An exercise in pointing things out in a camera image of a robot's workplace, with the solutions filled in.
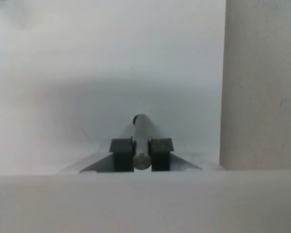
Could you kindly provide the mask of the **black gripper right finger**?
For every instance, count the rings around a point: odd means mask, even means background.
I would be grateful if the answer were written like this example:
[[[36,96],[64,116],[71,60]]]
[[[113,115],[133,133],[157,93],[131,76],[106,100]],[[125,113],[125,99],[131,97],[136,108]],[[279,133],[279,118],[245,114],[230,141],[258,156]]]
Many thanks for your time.
[[[149,156],[152,171],[188,171],[202,170],[201,167],[176,155],[171,138],[151,138]]]

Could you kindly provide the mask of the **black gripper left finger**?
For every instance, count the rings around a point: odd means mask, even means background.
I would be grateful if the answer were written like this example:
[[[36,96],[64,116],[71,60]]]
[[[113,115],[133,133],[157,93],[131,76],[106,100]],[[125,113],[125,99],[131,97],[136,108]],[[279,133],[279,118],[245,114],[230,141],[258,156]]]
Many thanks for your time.
[[[130,138],[115,138],[111,140],[109,151],[96,162],[91,159],[90,165],[82,168],[79,173],[115,173],[133,172],[133,157],[135,155],[135,144]]]

